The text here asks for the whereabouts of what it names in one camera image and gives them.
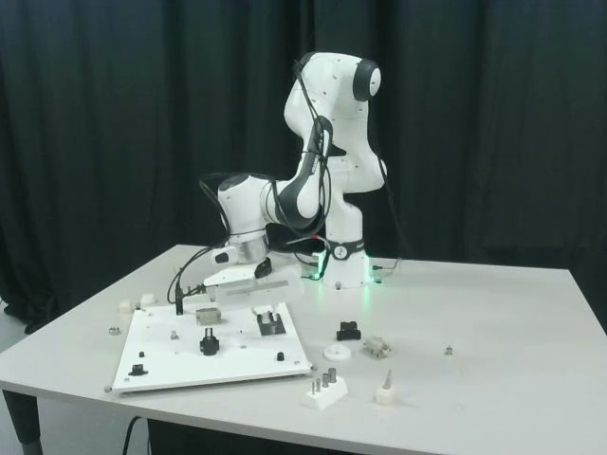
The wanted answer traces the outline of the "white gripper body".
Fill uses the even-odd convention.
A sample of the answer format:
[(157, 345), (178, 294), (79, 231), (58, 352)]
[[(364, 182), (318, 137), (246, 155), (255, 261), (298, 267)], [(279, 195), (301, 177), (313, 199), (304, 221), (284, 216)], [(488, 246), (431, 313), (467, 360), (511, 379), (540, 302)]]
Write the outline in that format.
[(271, 272), (261, 279), (207, 282), (207, 292), (222, 310), (248, 310), (268, 305), (274, 308), (279, 303), (297, 300), (304, 293), (300, 275), (297, 271), (283, 270)]

